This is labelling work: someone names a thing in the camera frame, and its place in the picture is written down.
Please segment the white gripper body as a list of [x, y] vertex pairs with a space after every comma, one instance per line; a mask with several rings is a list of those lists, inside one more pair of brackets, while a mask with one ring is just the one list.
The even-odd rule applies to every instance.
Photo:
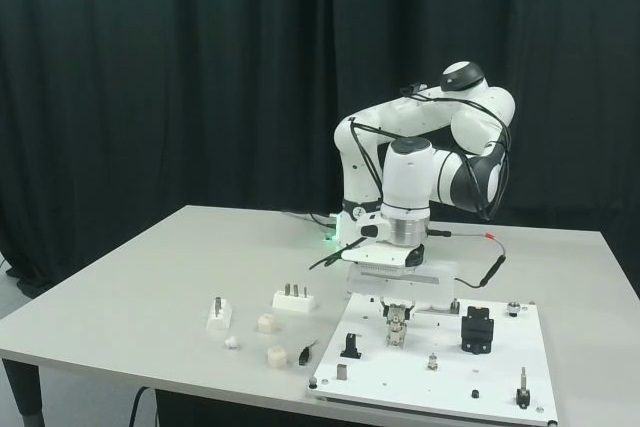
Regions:
[[412, 302], [426, 308], [449, 308], [454, 299], [456, 263], [436, 261], [417, 267], [353, 263], [348, 269], [351, 293]]

